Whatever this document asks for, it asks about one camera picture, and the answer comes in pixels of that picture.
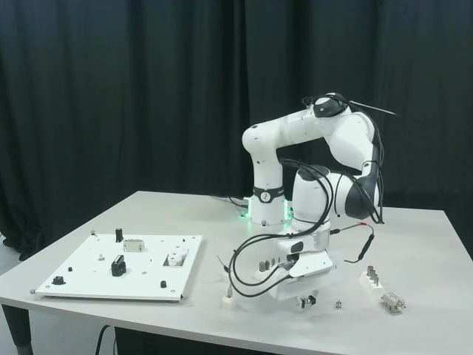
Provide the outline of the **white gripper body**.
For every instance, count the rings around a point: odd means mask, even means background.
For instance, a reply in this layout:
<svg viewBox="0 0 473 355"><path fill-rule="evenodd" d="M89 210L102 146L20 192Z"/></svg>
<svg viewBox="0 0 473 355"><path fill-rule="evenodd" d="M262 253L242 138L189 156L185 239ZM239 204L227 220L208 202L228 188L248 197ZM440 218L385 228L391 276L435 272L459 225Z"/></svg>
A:
<svg viewBox="0 0 473 355"><path fill-rule="evenodd" d="M276 271L271 282L276 281L280 283L269 291L274 299L307 298L338 282L338 266L326 251L302 253L296 262Z"/></svg>

